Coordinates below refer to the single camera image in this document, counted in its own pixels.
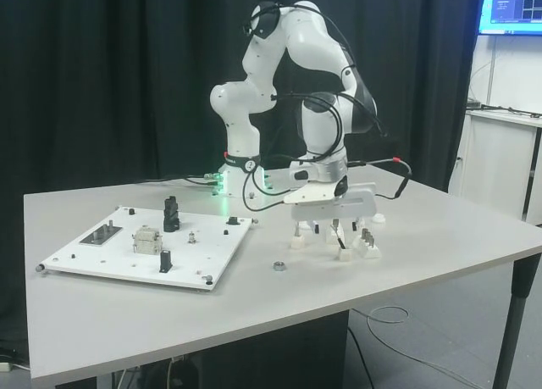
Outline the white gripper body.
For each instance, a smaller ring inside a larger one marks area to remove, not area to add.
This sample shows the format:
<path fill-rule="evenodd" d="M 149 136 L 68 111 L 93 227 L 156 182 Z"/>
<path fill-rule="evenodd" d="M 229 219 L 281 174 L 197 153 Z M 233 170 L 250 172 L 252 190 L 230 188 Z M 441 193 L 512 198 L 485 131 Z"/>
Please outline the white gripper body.
<path fill-rule="evenodd" d="M 338 185 L 338 182 L 310 182 L 291 192 L 291 218 L 296 222 L 320 222 L 373 217 L 377 213 L 375 183 L 349 185 L 345 194 L 336 196 L 335 188 Z"/>

